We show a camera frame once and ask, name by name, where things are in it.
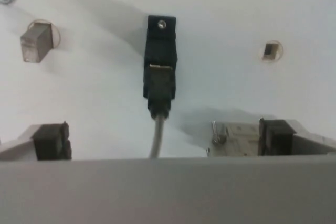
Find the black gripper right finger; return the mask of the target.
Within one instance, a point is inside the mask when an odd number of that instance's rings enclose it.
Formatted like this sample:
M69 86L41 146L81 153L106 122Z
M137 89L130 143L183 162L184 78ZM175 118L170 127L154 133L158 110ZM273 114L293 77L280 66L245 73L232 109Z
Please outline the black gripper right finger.
M335 154L335 140L309 132L296 120L259 120L258 156L328 154Z

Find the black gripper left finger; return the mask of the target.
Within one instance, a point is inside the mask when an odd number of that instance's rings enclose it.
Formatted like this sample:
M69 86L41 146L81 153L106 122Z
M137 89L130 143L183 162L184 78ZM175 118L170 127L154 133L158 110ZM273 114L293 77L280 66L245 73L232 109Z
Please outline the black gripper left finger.
M72 160L67 122L34 124L17 139L1 144L1 161Z

